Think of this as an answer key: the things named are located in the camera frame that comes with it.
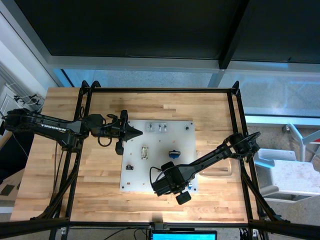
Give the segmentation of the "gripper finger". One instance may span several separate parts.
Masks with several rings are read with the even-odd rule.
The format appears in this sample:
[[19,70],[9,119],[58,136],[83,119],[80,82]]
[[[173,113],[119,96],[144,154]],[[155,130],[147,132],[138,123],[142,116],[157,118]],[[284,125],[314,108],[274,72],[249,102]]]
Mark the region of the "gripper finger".
[[142,133],[141,130],[138,130],[138,129],[130,126],[129,122],[126,123],[126,132],[128,132],[128,133]]
[[140,133],[127,133],[124,137],[124,140],[127,142],[127,141],[129,141],[133,138],[139,137],[141,135],[143,135],[142,132],[140,132]]

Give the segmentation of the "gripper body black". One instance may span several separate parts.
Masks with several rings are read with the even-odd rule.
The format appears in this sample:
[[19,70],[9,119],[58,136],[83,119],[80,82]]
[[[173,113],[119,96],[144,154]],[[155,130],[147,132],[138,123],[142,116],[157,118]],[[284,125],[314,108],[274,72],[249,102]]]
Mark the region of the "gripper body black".
[[161,166],[164,171],[163,188],[161,189],[162,194],[179,194],[176,196],[176,201],[179,205],[183,205],[190,201],[191,195],[188,191],[183,192],[185,187],[188,185],[185,183],[185,179],[177,166],[172,161],[165,163]]
[[111,126],[111,136],[117,138],[118,141],[115,144],[115,152],[117,155],[122,156],[124,153],[123,142],[126,138],[128,126],[128,111],[122,110],[119,119]]

